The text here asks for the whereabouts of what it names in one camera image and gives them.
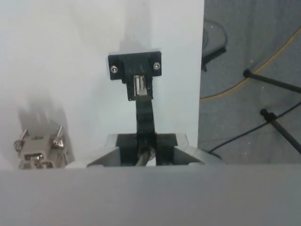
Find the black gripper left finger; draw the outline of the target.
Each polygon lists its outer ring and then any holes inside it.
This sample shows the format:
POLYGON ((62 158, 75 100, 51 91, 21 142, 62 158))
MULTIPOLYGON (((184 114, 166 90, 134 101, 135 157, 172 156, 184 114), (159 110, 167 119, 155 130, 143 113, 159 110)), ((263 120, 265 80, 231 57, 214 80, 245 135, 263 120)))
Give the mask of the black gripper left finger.
POLYGON ((104 147, 91 158, 89 167, 134 166, 138 161, 138 147, 135 133, 109 134, 104 147))

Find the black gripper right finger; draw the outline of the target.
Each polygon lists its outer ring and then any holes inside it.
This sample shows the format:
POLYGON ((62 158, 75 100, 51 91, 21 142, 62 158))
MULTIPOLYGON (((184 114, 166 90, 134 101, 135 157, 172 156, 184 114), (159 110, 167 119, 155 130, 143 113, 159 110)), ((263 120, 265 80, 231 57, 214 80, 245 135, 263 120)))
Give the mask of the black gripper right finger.
POLYGON ((191 146, 186 134, 156 135, 156 165, 204 165, 201 151, 191 146))

